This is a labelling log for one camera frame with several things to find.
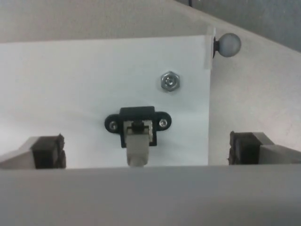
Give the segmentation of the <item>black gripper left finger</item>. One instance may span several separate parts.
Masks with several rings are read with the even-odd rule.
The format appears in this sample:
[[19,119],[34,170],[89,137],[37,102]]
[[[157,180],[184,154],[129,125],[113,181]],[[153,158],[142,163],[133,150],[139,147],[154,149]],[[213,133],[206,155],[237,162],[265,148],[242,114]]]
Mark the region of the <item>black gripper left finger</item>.
[[64,136],[30,137],[18,149],[0,156],[2,170],[65,169]]

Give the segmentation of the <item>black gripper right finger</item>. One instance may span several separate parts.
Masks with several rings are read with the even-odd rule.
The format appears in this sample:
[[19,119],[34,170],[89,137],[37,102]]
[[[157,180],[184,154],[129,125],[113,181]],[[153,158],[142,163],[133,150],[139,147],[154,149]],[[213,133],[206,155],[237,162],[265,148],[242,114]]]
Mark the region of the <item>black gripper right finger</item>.
[[229,165],[300,164],[301,153],[273,143],[263,132],[230,133]]

